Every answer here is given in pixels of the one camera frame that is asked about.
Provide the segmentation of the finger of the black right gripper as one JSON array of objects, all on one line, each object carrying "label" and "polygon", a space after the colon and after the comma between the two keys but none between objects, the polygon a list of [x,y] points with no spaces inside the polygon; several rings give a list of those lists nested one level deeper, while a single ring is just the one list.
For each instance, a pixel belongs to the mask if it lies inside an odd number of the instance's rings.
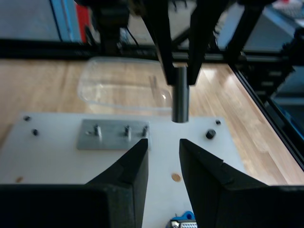
[{"label": "finger of the black right gripper", "polygon": [[213,30],[233,0],[198,0],[190,18],[189,85],[195,85]]},{"label": "finger of the black right gripper", "polygon": [[175,84],[168,2],[166,0],[144,0],[142,17],[156,47],[168,85]]}]

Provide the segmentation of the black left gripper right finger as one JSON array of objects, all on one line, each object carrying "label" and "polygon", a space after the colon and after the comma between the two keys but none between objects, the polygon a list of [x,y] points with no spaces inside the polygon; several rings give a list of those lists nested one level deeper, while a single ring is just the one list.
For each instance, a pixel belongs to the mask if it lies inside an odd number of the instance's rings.
[{"label": "black left gripper right finger", "polygon": [[304,187],[269,186],[187,139],[180,166],[199,228],[302,228]]}]

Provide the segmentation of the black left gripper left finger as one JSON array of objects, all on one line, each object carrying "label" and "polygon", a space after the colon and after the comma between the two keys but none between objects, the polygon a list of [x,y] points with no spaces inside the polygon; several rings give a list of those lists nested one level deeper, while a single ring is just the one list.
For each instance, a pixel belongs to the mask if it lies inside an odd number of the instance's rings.
[{"label": "black left gripper left finger", "polygon": [[2,184],[3,228],[140,228],[149,176],[148,140],[85,184]]}]

